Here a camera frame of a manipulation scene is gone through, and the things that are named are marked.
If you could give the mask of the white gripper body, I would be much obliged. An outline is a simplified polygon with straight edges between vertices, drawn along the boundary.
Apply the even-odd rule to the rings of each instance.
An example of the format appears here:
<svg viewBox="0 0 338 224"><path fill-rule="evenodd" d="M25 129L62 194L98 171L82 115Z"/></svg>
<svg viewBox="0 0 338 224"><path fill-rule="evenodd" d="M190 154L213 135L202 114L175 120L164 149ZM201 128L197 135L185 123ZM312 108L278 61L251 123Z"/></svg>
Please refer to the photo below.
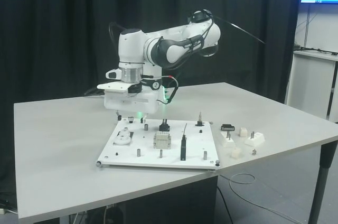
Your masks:
<svg viewBox="0 0 338 224"><path fill-rule="evenodd" d="M142 91L137 94L127 95L106 92L104 95L104 106L107 109L116 111L153 114L158 110L158 97L158 91Z"/></svg>

